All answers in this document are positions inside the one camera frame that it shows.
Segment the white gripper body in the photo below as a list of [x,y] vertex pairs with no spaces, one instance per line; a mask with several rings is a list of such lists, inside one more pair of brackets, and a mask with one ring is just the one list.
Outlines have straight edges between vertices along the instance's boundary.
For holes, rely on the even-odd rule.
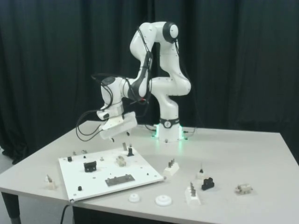
[[135,112],[129,112],[124,115],[112,117],[100,127],[100,136],[102,139],[112,139],[120,133],[130,132],[137,126]]

